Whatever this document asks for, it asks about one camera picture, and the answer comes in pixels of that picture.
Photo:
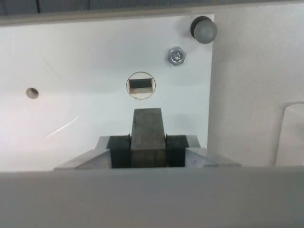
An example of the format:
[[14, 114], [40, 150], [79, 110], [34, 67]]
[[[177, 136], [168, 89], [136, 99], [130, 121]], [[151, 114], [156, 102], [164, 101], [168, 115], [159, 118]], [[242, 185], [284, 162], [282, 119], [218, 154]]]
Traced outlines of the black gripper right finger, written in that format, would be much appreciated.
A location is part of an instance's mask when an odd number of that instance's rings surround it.
[[225, 156], [209, 153], [201, 147], [196, 135], [167, 135], [165, 142], [169, 167], [241, 166]]

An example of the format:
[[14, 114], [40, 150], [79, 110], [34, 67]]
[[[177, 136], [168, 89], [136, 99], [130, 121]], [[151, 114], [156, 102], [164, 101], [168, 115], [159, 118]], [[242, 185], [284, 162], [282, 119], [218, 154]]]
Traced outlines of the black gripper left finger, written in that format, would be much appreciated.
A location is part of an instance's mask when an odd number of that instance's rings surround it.
[[131, 136], [101, 136], [94, 149], [57, 167], [55, 170], [94, 170], [131, 167]]

